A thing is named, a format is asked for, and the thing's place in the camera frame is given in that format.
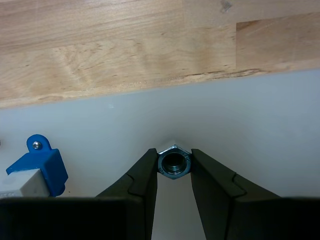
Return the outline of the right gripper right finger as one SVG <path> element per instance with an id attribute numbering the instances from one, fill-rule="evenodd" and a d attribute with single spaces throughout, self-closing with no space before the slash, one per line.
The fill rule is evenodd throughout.
<path id="1" fill-rule="evenodd" d="M 275 193 L 240 176 L 199 149 L 192 149 L 191 184 L 208 240 L 271 239 Z"/>

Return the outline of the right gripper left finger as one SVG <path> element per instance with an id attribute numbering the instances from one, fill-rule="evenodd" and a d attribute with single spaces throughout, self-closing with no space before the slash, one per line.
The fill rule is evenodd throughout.
<path id="1" fill-rule="evenodd" d="M 110 240 L 150 240 L 156 196 L 158 153 L 151 148 L 115 183 L 99 193 L 107 210 Z"/>

